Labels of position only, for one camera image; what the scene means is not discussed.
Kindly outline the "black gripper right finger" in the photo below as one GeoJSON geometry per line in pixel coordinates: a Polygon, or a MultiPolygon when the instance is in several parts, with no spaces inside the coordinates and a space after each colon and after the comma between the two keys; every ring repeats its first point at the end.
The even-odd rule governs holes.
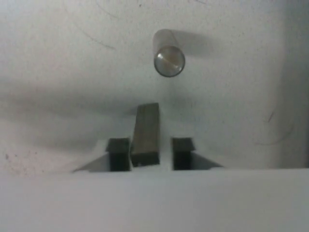
{"type": "Polygon", "coordinates": [[[195,152],[195,144],[190,137],[172,137],[172,166],[175,171],[210,170],[223,168],[222,165],[195,152]]]}

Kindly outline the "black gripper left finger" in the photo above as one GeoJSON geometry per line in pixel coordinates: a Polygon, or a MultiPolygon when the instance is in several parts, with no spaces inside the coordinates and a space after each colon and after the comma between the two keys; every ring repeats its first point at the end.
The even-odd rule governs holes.
{"type": "Polygon", "coordinates": [[[130,172],[129,158],[130,139],[110,138],[105,148],[105,154],[76,168],[73,172],[130,172]]]}

